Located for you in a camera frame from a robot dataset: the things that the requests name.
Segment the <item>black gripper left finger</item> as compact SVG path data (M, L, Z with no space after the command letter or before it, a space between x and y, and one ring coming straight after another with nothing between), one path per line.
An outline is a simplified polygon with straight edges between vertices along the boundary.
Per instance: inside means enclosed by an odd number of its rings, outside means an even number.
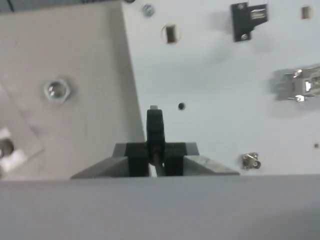
M113 153L72 178L134 178L148 177L149 155L144 143L117 143Z

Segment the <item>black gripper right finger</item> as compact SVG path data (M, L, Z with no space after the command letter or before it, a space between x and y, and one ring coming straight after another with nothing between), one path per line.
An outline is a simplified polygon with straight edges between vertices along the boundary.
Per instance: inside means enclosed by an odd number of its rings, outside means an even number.
M239 176L226 165L201 155L195 142L170 142L165 145L163 166L166 176Z

